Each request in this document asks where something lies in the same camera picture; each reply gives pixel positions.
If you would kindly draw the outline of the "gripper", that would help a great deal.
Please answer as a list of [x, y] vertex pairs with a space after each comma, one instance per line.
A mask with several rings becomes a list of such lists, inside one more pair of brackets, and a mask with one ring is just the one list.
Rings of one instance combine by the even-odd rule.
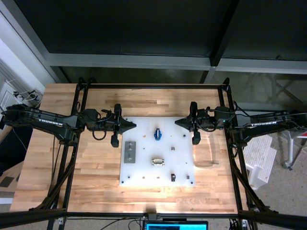
[[[108, 131], [110, 131], [113, 133], [113, 135], [111, 136], [110, 143], [111, 146], [114, 148], [119, 147], [118, 134], [120, 128], [121, 112], [122, 112], [121, 105], [115, 104], [114, 112], [108, 111], [106, 113], [106, 120], [103, 122], [104, 132], [107, 133]], [[127, 119], [123, 119], [122, 124], [124, 125], [124, 127], [122, 128], [123, 133], [133, 128], [136, 128], [136, 124]]]
[[196, 102], [191, 102], [189, 110], [190, 114], [187, 117], [176, 120], [175, 124], [192, 132], [192, 144], [198, 145], [201, 141], [199, 129], [205, 132], [211, 132], [213, 125], [210, 123], [208, 113], [204, 109], [198, 109]]

